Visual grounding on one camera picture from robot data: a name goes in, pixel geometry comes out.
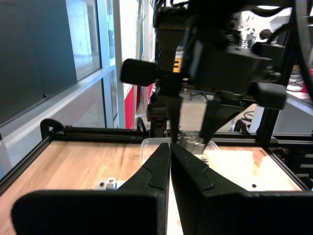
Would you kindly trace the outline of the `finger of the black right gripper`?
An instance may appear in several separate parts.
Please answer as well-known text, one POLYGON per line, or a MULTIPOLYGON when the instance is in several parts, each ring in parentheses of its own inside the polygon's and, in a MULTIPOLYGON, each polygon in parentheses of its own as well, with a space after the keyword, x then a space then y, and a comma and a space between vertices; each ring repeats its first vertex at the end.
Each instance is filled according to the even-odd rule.
POLYGON ((217 94, 208 101, 204 112, 199 137, 206 146, 214 134, 247 108, 247 101, 217 94))
POLYGON ((166 75, 160 80, 159 95, 163 100, 167 116, 171 126, 172 143, 176 143, 179 133, 180 109, 182 97, 179 95, 181 90, 181 77, 179 74, 166 75))

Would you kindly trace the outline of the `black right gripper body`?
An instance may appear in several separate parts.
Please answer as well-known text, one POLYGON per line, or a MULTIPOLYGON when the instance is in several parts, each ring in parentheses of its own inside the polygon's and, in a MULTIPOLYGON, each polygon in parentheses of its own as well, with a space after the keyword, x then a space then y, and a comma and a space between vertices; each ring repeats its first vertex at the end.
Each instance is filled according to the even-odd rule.
POLYGON ((248 66, 235 64, 224 66, 201 64, 190 72, 169 72, 158 69, 152 62, 135 59, 124 61, 120 80, 123 83, 147 87, 157 83, 160 93, 177 96, 184 87, 211 94, 225 94, 227 98, 250 100, 261 107, 281 110, 286 102, 286 88, 282 85, 264 83, 268 73, 255 73, 256 63, 248 66))

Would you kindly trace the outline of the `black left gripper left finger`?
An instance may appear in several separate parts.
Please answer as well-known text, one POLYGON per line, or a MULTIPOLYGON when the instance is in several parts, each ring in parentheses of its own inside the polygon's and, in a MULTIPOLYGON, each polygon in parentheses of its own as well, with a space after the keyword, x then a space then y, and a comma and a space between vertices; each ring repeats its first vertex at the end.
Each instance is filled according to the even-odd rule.
POLYGON ((116 190, 38 190, 20 197, 11 218, 19 235, 164 235, 170 148, 162 143, 116 190))

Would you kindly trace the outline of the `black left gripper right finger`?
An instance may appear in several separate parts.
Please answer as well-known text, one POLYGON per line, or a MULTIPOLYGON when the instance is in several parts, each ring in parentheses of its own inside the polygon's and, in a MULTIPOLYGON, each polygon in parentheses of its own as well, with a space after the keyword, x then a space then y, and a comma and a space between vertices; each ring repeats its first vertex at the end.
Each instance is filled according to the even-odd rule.
POLYGON ((176 143, 171 177, 186 235, 310 235, 309 191, 247 191, 176 143))

